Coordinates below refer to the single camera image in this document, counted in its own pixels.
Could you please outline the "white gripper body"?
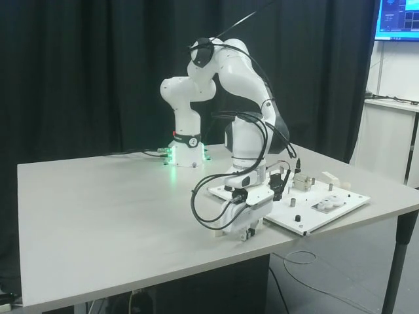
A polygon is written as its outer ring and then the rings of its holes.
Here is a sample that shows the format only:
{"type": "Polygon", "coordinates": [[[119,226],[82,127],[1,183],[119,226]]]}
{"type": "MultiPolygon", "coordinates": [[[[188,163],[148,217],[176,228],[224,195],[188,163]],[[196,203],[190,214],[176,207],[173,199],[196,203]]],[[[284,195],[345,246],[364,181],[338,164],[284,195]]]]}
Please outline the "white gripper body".
{"type": "Polygon", "coordinates": [[[257,229],[259,221],[267,216],[273,208],[272,199],[252,206],[249,206],[244,201],[233,204],[229,203],[229,201],[225,201],[222,204],[221,211],[225,209],[225,212],[215,223],[215,227],[220,228],[223,226],[221,232],[233,238],[239,238],[238,234],[241,230],[246,231],[247,238],[248,228],[254,226],[257,229]]]}

